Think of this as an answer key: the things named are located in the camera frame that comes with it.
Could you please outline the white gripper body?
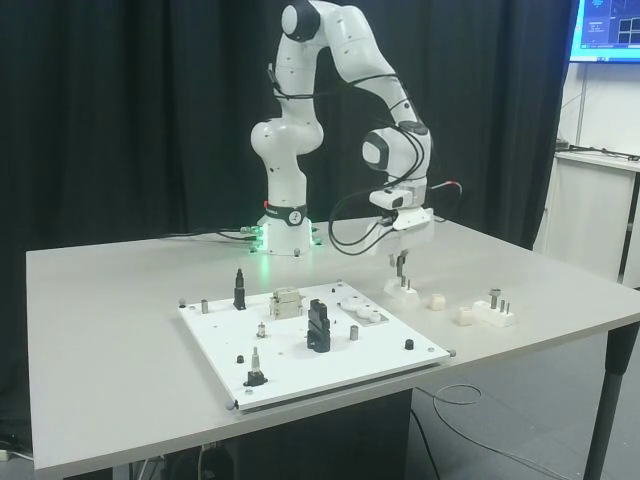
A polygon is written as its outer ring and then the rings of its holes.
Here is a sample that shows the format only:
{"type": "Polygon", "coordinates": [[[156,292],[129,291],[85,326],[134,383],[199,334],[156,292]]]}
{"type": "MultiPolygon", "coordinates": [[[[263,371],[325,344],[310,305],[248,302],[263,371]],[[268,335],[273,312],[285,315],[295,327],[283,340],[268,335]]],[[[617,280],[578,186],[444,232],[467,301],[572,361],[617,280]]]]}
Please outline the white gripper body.
{"type": "Polygon", "coordinates": [[[422,207],[393,211],[392,216],[373,221],[367,233],[367,254],[397,256],[433,238],[434,211],[422,207]]]}

